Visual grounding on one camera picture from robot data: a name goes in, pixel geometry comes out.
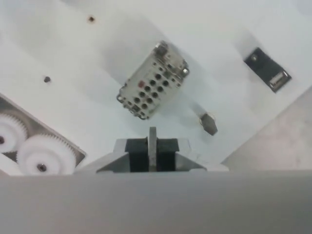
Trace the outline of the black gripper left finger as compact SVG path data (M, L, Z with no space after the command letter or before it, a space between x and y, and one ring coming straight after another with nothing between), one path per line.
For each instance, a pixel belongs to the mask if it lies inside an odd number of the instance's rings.
M118 139L111 153L96 163L97 173L141 173L149 170L148 139Z

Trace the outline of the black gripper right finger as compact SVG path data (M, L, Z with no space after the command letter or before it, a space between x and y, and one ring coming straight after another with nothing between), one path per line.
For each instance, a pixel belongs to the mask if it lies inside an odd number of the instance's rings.
M156 169L158 172L207 171L199 161L186 138L158 138L156 145Z

